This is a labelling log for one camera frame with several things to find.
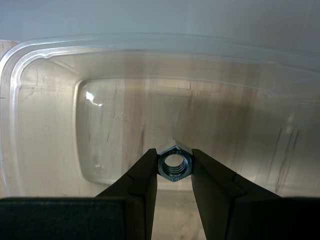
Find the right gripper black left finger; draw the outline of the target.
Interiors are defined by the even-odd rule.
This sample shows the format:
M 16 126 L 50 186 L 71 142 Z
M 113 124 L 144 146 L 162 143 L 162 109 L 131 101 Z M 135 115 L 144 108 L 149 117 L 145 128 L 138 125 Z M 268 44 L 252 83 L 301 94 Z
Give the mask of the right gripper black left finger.
M 158 155 L 149 149 L 94 197 L 7 197 L 0 201 L 3 240 L 149 240 Z

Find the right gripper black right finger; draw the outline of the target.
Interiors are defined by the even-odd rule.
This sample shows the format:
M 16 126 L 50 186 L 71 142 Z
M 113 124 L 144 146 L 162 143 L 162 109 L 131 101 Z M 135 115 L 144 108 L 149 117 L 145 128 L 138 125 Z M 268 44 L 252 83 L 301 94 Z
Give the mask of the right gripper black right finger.
M 192 189 L 208 240 L 318 240 L 320 199 L 281 197 L 193 149 Z

